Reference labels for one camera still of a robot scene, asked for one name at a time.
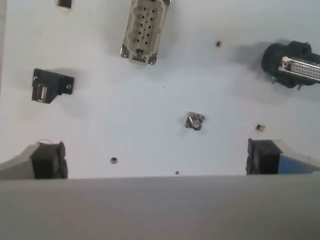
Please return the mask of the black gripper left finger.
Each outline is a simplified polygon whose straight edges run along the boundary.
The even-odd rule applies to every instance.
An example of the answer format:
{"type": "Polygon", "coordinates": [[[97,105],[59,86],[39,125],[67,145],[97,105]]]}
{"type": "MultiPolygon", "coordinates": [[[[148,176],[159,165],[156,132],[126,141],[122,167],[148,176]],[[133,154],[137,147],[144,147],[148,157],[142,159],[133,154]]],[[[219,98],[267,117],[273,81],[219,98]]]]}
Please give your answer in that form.
{"type": "Polygon", "coordinates": [[[0,164],[2,180],[67,179],[66,147],[59,143],[36,143],[0,164]]]}

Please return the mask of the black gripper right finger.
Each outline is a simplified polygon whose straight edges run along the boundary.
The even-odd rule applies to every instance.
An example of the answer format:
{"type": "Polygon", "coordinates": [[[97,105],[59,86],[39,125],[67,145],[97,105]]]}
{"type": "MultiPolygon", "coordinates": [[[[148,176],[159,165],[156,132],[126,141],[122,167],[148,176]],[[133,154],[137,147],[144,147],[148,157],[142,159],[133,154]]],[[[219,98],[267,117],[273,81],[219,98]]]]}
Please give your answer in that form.
{"type": "Polygon", "coordinates": [[[248,139],[247,175],[296,175],[320,171],[320,160],[291,149],[283,140],[248,139]]]}

